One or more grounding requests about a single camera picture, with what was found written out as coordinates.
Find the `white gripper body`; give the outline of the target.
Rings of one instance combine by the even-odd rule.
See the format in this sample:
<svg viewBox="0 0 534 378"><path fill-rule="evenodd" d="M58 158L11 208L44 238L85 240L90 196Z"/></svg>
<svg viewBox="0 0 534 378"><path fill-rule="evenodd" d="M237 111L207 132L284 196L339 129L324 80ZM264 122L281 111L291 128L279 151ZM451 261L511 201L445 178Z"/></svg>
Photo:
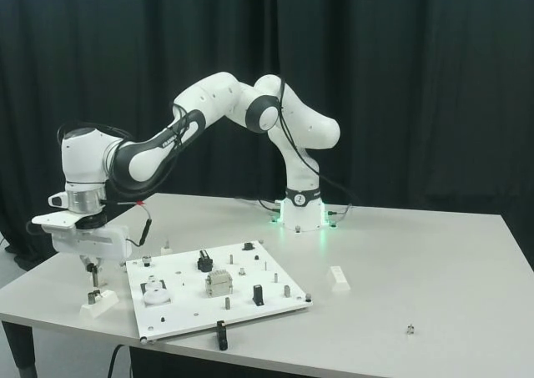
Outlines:
<svg viewBox="0 0 534 378"><path fill-rule="evenodd" d="M128 258L128 228L106 224L97 229L53 229L53 247L57 252L102 259Z"/></svg>

